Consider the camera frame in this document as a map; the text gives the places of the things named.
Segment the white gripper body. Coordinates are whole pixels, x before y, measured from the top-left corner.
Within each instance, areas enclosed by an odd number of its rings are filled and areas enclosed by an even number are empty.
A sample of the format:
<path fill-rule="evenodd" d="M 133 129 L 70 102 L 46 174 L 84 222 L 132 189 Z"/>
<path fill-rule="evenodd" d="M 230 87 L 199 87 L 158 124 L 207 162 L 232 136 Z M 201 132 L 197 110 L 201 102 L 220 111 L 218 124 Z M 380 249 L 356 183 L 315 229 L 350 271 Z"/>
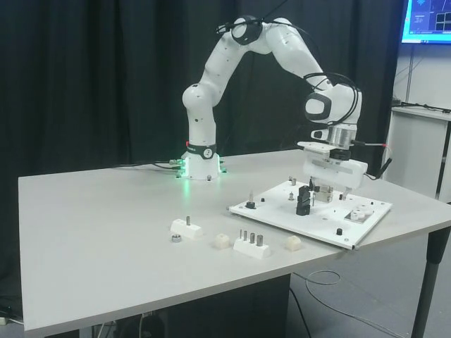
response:
<path fill-rule="evenodd" d="M 355 160 L 326 161 L 324 158 L 308 155 L 304 162 L 304 173 L 314 185 L 360 187 L 368 164 Z"/>

